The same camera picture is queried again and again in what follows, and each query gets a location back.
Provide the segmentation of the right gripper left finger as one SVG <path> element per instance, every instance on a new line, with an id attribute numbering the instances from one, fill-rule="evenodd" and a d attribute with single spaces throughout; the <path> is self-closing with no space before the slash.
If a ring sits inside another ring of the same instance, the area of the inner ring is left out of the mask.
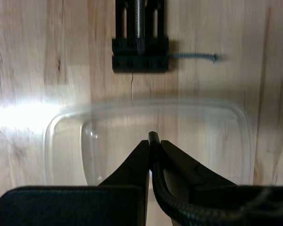
<path id="1" fill-rule="evenodd" d="M 141 141 L 125 161 L 100 186 L 148 186 L 150 145 Z"/>

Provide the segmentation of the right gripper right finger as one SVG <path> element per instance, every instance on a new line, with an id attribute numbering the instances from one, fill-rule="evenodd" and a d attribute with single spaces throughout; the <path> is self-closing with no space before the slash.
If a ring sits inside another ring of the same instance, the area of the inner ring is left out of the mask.
<path id="1" fill-rule="evenodd" d="M 167 140 L 161 141 L 162 165 L 172 195 L 188 203 L 219 203 L 237 185 L 215 173 Z"/>

